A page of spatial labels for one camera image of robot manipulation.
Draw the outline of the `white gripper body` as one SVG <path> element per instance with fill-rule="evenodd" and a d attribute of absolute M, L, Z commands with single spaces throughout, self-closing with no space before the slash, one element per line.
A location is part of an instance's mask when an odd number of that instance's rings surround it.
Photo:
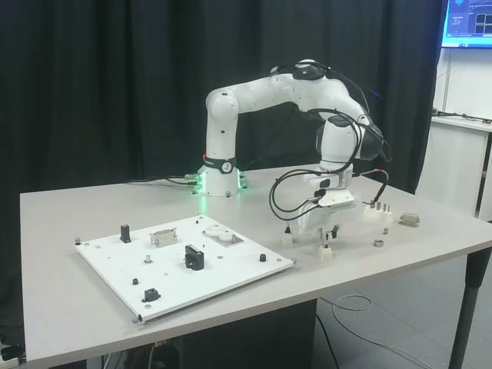
<path fill-rule="evenodd" d="M 361 217 L 361 204 L 355 202 L 347 206 L 336 208 L 323 207 L 308 203 L 298 210 L 298 227 L 301 233 L 308 233 L 319 229 L 331 230 L 335 226 L 356 221 Z"/>

